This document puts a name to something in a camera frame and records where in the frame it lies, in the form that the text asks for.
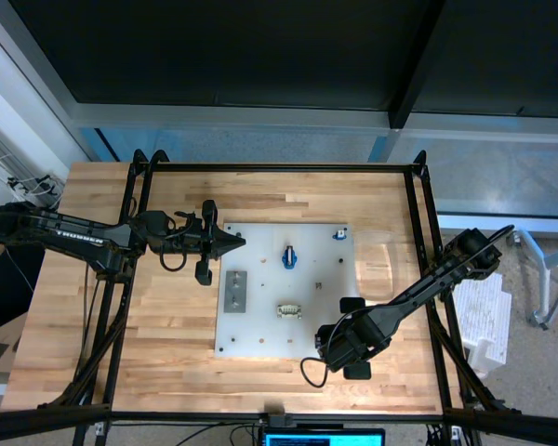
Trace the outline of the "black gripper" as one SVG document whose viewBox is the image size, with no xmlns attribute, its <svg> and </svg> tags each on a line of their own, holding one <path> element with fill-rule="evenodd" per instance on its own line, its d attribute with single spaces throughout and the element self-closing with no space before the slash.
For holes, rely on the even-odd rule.
<svg viewBox="0 0 558 446">
<path fill-rule="evenodd" d="M 176 211 L 174 216 L 184 218 L 185 224 L 181 228 L 168 230 L 162 242 L 160 265 L 168 272 L 181 271 L 186 266 L 188 255 L 199 255 L 194 277 L 199 284 L 211 284 L 213 274 L 209 269 L 209 260 L 213 256 L 213 242 L 218 242 L 215 243 L 215 256 L 224 256 L 246 245 L 246 240 L 241 236 L 217 227 L 218 208 L 213 200 L 203 202 L 201 218 L 198 218 L 195 213 L 188 214 L 182 211 Z M 165 262 L 166 254 L 181 254 L 181 264 L 171 268 Z"/>
<path fill-rule="evenodd" d="M 363 322 L 367 311 L 362 297 L 342 297 L 339 310 L 343 316 L 335 324 L 328 340 L 328 369 L 343 372 L 347 380 L 369 380 L 371 366 L 365 354 L 367 342 Z"/>
</svg>

